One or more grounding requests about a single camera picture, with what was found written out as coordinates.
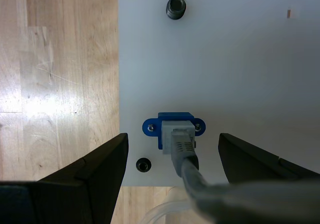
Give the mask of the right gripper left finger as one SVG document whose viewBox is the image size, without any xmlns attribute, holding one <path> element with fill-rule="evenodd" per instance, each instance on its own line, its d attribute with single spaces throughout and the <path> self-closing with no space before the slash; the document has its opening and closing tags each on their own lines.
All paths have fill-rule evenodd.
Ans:
<svg viewBox="0 0 320 224">
<path fill-rule="evenodd" d="M 125 175 L 121 133 L 39 181 L 1 182 L 2 224 L 109 224 Z"/>
</svg>

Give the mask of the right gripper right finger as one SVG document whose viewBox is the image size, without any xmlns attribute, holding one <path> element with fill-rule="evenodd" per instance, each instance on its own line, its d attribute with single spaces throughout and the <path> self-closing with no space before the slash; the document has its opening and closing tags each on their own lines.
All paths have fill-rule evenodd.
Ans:
<svg viewBox="0 0 320 224">
<path fill-rule="evenodd" d="M 320 178 L 316 172 L 282 159 L 231 134 L 219 135 L 218 152 L 231 184 Z"/>
</svg>

